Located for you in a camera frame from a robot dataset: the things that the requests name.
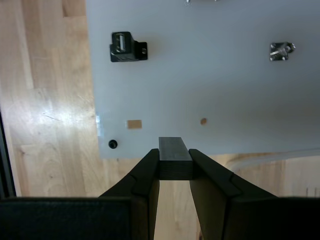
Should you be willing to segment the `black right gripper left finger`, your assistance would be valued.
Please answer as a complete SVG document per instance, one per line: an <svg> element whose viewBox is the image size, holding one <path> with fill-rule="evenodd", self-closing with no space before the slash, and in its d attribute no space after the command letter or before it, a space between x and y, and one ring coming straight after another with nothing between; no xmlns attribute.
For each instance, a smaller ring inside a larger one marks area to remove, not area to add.
<svg viewBox="0 0 320 240"><path fill-rule="evenodd" d="M159 150L150 150L125 177L101 195L109 203L108 240L154 238L160 191L159 159Z"/></svg>

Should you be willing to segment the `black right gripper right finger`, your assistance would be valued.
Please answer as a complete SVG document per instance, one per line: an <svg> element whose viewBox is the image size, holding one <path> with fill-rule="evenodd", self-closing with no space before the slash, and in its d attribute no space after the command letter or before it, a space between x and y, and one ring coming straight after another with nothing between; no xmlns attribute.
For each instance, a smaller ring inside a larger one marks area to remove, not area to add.
<svg viewBox="0 0 320 240"><path fill-rule="evenodd" d="M241 178L197 149L190 149L190 189L206 240L266 239L267 213L260 208L276 196Z"/></svg>

